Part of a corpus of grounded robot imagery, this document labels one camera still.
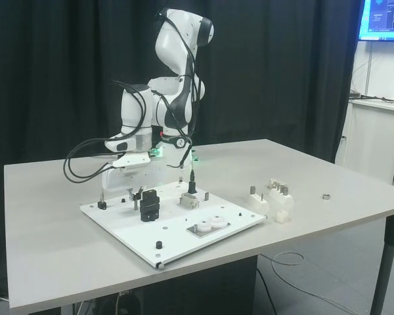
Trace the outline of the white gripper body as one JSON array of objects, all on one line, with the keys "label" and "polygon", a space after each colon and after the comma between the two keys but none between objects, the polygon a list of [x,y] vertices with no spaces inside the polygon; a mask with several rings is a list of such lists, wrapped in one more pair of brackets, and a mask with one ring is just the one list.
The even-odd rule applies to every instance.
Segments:
[{"label": "white gripper body", "polygon": [[150,182],[150,166],[134,168],[111,168],[102,174],[102,190],[119,192],[124,190],[138,191],[146,188]]}]

